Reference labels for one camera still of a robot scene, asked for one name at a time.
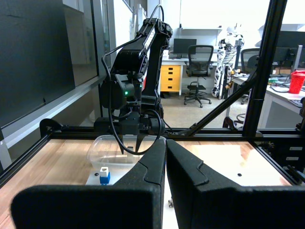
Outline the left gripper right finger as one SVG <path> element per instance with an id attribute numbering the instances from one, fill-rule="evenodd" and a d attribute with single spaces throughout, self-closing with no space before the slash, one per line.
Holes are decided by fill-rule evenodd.
<path id="1" fill-rule="evenodd" d="M 173 140 L 167 177 L 181 229 L 302 229 L 301 186 L 244 187 L 218 173 Z"/>

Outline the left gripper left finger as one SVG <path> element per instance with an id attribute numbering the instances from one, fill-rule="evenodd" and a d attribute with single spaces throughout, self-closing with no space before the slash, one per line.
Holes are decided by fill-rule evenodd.
<path id="1" fill-rule="evenodd" d="M 166 144 L 157 140 L 111 186 L 33 186 L 10 211 L 18 229 L 160 229 Z"/>

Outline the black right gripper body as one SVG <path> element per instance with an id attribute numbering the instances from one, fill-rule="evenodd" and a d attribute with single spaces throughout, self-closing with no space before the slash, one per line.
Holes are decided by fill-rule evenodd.
<path id="1" fill-rule="evenodd" d="M 165 133 L 165 123 L 157 112 L 128 112 L 122 116 L 100 117 L 94 122 L 94 132 L 118 135 L 158 135 Z"/>

